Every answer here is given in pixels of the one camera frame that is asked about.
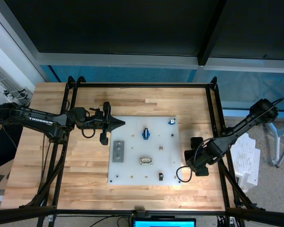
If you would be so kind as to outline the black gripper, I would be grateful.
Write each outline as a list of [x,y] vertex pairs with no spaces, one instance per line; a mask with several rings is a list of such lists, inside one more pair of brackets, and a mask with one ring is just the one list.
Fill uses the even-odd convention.
[[192,137],[190,139],[192,149],[192,170],[196,176],[208,176],[208,168],[206,167],[206,155],[203,149],[203,138]]
[[99,141],[102,145],[108,145],[107,132],[124,126],[125,122],[111,115],[111,105],[109,102],[103,103],[102,111],[99,108],[90,108],[90,110],[93,110],[95,114],[91,117],[89,127],[94,131],[93,134],[95,134],[96,130],[102,130]]

